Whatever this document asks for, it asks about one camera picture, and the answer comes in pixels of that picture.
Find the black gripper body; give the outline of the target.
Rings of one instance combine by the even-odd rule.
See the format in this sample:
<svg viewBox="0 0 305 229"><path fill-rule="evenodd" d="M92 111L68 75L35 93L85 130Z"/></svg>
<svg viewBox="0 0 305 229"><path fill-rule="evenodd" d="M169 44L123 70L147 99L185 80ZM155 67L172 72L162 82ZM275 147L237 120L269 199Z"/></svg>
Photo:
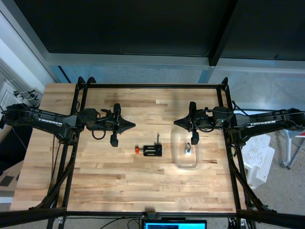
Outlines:
<svg viewBox="0 0 305 229"><path fill-rule="evenodd" d="M199 133L210 133L214 130L212 118L207 115L207 112L211 112L208 107L197 110L196 103L190 102L189 114L190 114L190 132L192 133L191 144L197 145L199 142Z"/></svg>
<svg viewBox="0 0 305 229"><path fill-rule="evenodd" d="M118 146L117 134L120 127L120 116L121 116L121 106L120 104L115 104L113 107L113 112L111 110L102 109L106 113L105 117L98 118L93 124L93 138L95 140L102 140L106 136L107 131L112 131L110 137L110 144L112 147ZM96 137L94 131L103 131L102 137Z"/></svg>

